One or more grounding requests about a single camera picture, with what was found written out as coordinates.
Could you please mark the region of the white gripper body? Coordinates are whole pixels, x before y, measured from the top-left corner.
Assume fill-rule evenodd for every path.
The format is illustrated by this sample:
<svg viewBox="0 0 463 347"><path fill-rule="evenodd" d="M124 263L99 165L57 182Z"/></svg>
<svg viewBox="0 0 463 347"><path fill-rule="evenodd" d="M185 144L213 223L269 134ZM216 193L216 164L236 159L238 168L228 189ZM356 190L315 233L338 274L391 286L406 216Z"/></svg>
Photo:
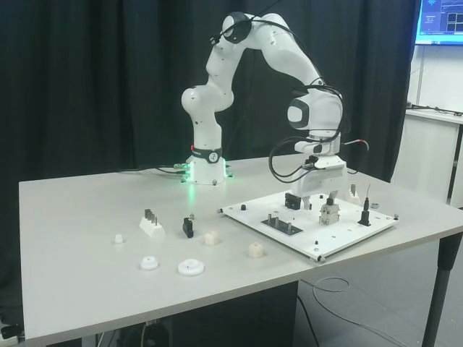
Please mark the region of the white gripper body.
<svg viewBox="0 0 463 347"><path fill-rule="evenodd" d="M345 165L313 170L292 183L292 194L298 197L329 194L334 191L337 191L338 197L348 195L349 184Z"/></svg>

